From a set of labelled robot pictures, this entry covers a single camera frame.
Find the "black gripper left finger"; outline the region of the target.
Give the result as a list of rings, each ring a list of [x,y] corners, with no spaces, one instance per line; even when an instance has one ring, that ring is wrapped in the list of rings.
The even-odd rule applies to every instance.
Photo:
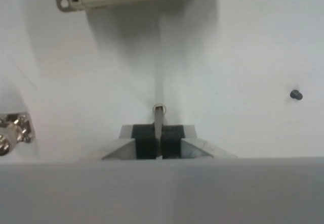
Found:
[[[141,160],[157,157],[153,124],[123,125],[118,139],[103,150],[102,160]]]

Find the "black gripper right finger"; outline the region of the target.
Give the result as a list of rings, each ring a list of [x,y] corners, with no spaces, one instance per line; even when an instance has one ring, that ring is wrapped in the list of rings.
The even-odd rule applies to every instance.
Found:
[[[163,159],[225,159],[237,157],[199,138],[194,125],[164,125],[160,146]]]

